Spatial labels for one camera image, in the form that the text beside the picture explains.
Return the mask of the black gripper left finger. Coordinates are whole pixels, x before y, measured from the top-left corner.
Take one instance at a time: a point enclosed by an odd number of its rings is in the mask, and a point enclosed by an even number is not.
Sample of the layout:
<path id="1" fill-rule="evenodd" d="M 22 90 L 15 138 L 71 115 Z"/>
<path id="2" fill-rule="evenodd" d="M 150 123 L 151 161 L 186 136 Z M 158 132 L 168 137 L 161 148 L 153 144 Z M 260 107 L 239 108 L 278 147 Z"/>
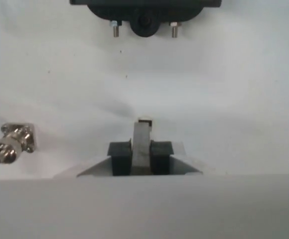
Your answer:
<path id="1" fill-rule="evenodd" d="M 77 175 L 96 177 L 130 176 L 132 167 L 132 142 L 110 142 L 105 159 Z"/>

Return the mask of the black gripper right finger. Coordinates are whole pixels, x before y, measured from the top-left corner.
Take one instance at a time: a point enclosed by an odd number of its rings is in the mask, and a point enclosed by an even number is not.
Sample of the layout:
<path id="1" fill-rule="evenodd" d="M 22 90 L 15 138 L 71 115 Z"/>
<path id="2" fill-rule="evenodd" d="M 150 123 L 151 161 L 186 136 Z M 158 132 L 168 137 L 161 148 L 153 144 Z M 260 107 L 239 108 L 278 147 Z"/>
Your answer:
<path id="1" fill-rule="evenodd" d="M 192 175 L 203 174 L 202 166 L 194 165 L 186 155 L 182 142 L 150 142 L 150 170 L 153 175 Z"/>

